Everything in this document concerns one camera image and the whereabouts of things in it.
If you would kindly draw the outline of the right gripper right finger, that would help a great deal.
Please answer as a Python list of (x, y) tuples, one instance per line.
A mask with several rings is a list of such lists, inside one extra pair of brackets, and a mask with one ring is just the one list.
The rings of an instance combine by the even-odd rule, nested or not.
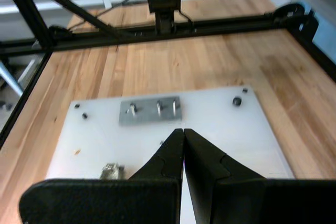
[(267, 179), (194, 130), (184, 134), (197, 223), (335, 223), (335, 181)]

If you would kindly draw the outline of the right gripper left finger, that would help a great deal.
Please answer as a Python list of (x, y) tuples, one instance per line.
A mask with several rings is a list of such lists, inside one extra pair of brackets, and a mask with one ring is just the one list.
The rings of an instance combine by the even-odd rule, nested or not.
[(127, 180), (48, 179), (29, 187), (23, 223), (179, 223), (183, 130), (175, 129)]

